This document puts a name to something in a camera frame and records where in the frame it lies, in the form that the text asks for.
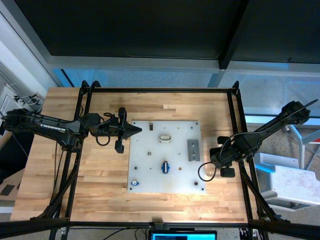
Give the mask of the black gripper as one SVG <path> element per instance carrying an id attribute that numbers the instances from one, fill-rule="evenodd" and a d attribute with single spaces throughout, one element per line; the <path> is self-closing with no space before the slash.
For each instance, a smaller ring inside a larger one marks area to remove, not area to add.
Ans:
<path id="1" fill-rule="evenodd" d="M 235 169 L 231 167 L 233 161 L 231 138 L 227 136 L 219 136 L 217 138 L 217 142 L 222 144 L 217 158 L 220 176 L 223 178 L 234 178 Z"/>
<path id="2" fill-rule="evenodd" d="M 110 143 L 111 137 L 117 137 L 114 148 L 118 154 L 123 154 L 123 139 L 128 139 L 142 132 L 142 129 L 127 122 L 127 111 L 124 107 L 119 108 L 118 117 L 115 117 L 110 112 L 106 112 L 104 115 L 109 117 L 109 119 L 98 125 L 96 129 L 96 143 L 99 146 L 105 147 Z M 102 144 L 99 142 L 99 137 L 107 137 L 108 140 Z"/>

